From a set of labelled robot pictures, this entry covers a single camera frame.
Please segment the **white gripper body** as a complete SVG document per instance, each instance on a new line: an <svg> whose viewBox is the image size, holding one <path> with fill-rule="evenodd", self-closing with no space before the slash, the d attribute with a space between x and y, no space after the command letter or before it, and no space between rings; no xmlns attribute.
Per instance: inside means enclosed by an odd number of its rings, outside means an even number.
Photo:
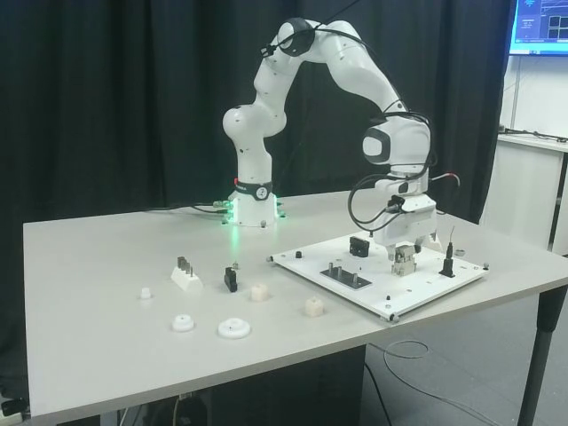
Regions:
<svg viewBox="0 0 568 426"><path fill-rule="evenodd" d="M379 245L422 245L437 230L436 204L407 213L384 213L375 221L374 228L374 241Z"/></svg>

